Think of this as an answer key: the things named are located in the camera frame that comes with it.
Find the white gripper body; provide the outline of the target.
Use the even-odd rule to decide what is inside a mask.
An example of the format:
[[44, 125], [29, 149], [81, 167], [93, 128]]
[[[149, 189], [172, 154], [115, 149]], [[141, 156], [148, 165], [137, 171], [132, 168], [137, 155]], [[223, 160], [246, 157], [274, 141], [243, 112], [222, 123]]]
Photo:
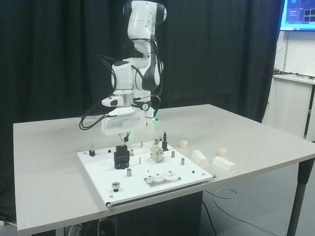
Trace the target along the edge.
[[146, 119], [144, 113], [105, 118], [101, 122], [101, 131], [106, 136], [132, 132], [145, 127]]

